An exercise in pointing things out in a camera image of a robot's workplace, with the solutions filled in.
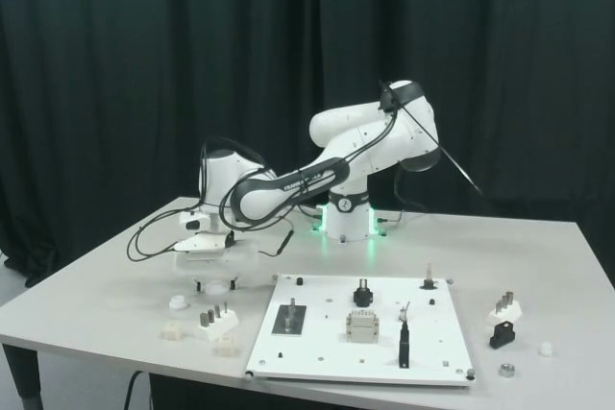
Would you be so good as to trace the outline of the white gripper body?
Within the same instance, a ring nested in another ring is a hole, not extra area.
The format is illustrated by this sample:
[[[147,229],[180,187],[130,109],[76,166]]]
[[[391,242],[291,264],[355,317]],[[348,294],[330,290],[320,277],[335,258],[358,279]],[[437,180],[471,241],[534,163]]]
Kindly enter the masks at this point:
[[[253,251],[177,253],[174,258],[174,272],[195,279],[232,279],[255,269],[256,253]]]

